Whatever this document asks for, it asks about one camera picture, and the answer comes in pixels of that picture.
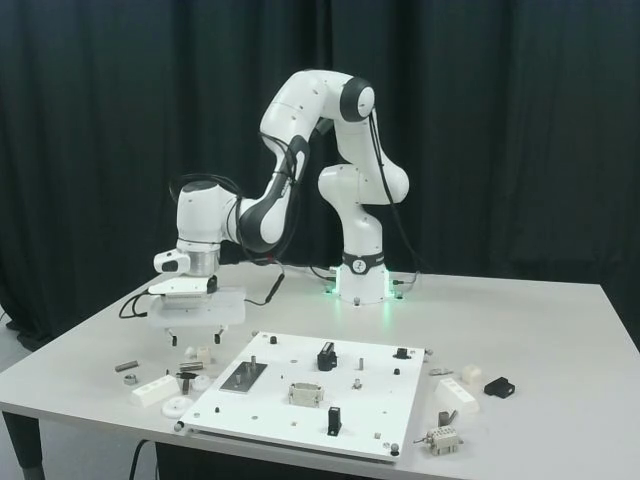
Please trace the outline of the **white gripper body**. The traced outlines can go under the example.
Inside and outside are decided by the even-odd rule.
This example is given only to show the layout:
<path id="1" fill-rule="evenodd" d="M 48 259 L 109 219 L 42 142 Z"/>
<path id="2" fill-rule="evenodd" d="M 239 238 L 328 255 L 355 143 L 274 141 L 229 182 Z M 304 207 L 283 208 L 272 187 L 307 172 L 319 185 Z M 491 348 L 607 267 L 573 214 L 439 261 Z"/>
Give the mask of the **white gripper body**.
<path id="1" fill-rule="evenodd" d="M 245 321 L 246 290 L 224 287 L 213 294 L 162 295 L 148 309 L 148 323 L 158 328 L 223 328 Z"/>

